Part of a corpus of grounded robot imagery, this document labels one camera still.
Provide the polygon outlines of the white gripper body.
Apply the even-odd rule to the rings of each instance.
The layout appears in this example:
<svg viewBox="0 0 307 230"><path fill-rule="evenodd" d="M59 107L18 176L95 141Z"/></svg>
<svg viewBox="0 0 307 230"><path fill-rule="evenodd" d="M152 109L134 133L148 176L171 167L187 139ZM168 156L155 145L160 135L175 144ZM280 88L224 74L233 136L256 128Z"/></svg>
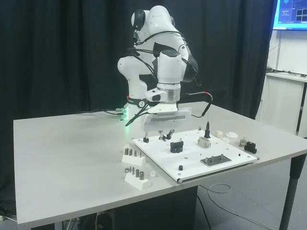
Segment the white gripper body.
<svg viewBox="0 0 307 230"><path fill-rule="evenodd" d="M179 108L177 112L166 114L146 114L142 118L142 130L144 132L166 131L188 127L192 121L192 108Z"/></svg>

